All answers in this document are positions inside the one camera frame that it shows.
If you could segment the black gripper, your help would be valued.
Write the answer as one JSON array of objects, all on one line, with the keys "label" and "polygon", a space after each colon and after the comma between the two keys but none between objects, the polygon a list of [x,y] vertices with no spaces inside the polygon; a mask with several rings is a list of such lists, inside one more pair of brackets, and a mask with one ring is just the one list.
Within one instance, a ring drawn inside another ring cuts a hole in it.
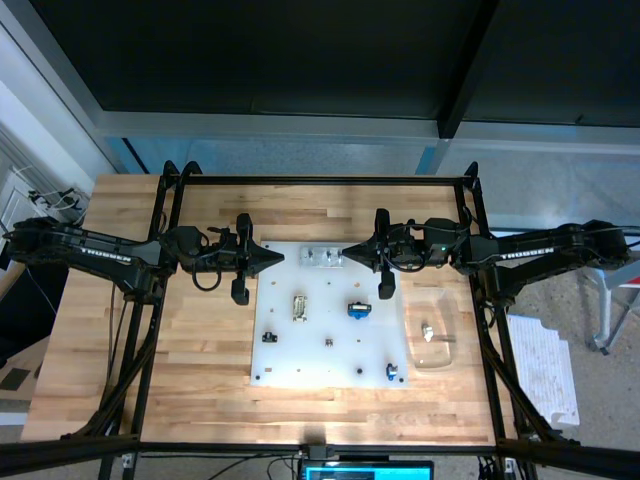
[{"label": "black gripper", "polygon": [[[380,299],[391,299],[396,291],[393,271],[418,273],[425,268],[425,253],[422,244],[412,235],[414,221],[409,224],[392,224],[390,213],[386,209],[376,210],[374,226],[379,257],[378,270],[381,280],[378,285]],[[369,239],[342,248],[342,256],[352,260],[368,270],[374,271],[374,236]]]},{"label": "black gripper", "polygon": [[[240,306],[249,304],[249,290],[246,288],[246,277],[249,264],[249,241],[252,238],[253,223],[247,213],[241,213],[236,219],[236,232],[229,228],[208,227],[209,232],[219,235],[212,247],[207,264],[218,276],[216,285],[220,284],[223,273],[234,273],[236,278],[231,282],[231,298]],[[251,263],[251,276],[284,261],[284,255],[257,243],[251,244],[251,257],[259,259]]]}]

